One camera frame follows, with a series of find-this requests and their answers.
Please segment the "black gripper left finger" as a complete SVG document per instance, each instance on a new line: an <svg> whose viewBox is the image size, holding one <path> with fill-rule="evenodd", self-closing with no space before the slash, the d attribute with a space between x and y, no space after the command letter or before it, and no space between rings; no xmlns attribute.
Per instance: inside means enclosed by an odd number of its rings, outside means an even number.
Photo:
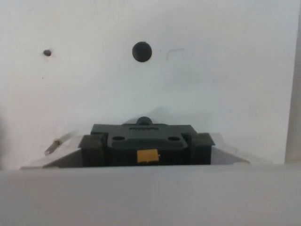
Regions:
<svg viewBox="0 0 301 226"><path fill-rule="evenodd" d="M84 168L103 165L105 136L66 135L55 139L44 157L22 166L22 169Z"/></svg>

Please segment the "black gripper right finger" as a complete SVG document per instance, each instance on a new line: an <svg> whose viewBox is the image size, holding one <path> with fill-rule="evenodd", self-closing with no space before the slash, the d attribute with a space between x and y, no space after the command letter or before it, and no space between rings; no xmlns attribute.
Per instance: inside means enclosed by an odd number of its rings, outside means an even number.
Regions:
<svg viewBox="0 0 301 226"><path fill-rule="evenodd" d="M191 136L192 165L233 165L250 162L227 146L219 134L197 133Z"/></svg>

